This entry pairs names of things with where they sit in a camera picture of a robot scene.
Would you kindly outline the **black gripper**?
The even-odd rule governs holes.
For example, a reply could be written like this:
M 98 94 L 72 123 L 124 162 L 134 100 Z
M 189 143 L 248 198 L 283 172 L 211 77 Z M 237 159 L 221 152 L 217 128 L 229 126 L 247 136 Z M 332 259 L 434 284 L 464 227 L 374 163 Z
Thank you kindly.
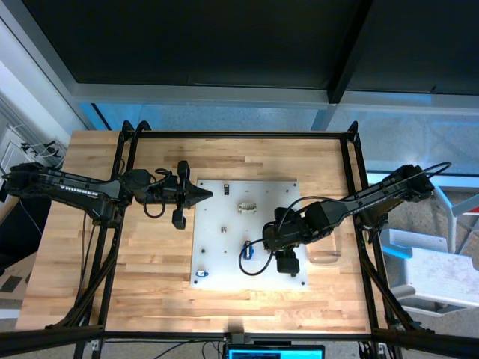
M 190 209 L 213 196 L 211 191 L 197 187 L 189 181 L 190 172 L 188 162 L 182 160 L 177 164 L 177 174 L 170 172 L 162 181 L 161 204 L 164 207 L 170 204 L 176 206 L 171 222 L 177 230 L 186 228 L 186 218 L 183 215 L 185 207 Z
M 301 244 L 301 232 L 296 211 L 278 207 L 275 220 L 263 226 L 263 247 L 272 254 L 280 274 L 298 274 L 299 260 L 295 249 Z

